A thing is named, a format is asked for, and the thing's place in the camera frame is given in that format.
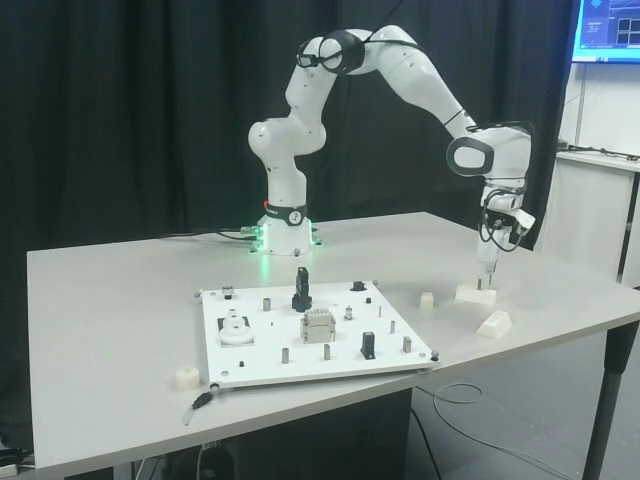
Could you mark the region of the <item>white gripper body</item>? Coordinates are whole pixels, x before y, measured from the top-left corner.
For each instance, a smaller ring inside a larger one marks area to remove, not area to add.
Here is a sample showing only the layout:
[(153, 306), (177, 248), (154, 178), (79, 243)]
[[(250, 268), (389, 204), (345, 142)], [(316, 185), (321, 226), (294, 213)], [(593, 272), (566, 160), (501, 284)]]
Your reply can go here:
[(477, 257), (484, 265), (494, 265), (501, 250), (501, 232), (490, 234), (488, 230), (480, 230), (477, 243)]

